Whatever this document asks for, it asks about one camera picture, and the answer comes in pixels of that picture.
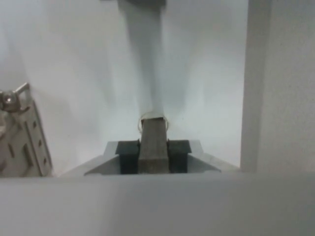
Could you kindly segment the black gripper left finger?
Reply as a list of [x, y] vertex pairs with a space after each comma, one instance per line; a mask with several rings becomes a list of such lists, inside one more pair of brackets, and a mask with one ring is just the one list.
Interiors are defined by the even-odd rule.
[[139, 152], [139, 140], [108, 142], [103, 155], [85, 164], [90, 169], [84, 175], [137, 174]]

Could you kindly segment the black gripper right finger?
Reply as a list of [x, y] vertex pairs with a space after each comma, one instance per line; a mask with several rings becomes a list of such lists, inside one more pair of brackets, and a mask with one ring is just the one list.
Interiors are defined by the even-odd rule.
[[221, 173], [210, 160], [202, 159], [211, 156], [203, 151], [199, 140], [168, 140], [167, 151], [172, 174]]

